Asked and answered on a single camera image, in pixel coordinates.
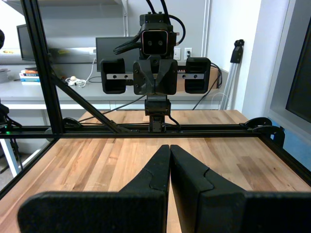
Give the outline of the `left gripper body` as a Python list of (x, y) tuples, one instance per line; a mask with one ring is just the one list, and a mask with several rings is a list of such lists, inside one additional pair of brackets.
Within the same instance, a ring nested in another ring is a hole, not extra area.
[[(156, 94), (156, 77), (159, 70), (159, 63), (162, 60), (159, 56), (151, 56), (147, 60), (151, 62), (151, 69), (155, 79), (154, 93)], [(177, 80), (184, 79), (184, 89), (189, 94), (204, 94), (208, 90), (211, 61), (204, 57), (190, 57), (184, 66), (177, 63)], [(122, 94), (127, 86), (133, 86), (132, 72), (125, 71), (124, 59), (102, 60), (101, 79), (103, 91), (106, 94)]]

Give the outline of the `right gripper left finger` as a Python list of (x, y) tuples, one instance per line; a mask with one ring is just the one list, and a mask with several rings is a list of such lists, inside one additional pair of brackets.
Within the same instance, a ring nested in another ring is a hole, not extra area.
[(161, 146), (118, 192), (42, 192), (19, 208), (22, 233), (164, 233), (170, 147)]

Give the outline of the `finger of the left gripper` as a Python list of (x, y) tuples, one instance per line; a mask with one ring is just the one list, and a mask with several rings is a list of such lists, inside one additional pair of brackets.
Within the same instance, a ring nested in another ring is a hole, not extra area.
[(177, 61), (162, 59), (155, 80), (155, 93), (160, 95), (174, 95), (177, 89)]
[(150, 60), (138, 60), (134, 62), (133, 85), (136, 95), (149, 95), (155, 92), (155, 79)]

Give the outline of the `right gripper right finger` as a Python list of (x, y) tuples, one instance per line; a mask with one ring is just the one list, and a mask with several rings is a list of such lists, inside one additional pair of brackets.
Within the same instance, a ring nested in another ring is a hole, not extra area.
[(246, 191), (177, 145), (171, 182), (184, 233), (308, 233), (309, 192)]

